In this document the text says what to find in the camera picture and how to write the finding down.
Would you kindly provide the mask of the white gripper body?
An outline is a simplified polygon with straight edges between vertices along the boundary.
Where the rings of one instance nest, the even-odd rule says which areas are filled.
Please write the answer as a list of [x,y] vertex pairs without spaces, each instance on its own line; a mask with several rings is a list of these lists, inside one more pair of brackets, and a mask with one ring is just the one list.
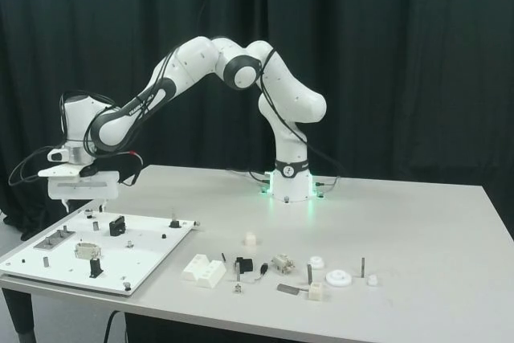
[[119,177],[117,171],[100,171],[88,177],[48,178],[47,191],[54,200],[115,199]]

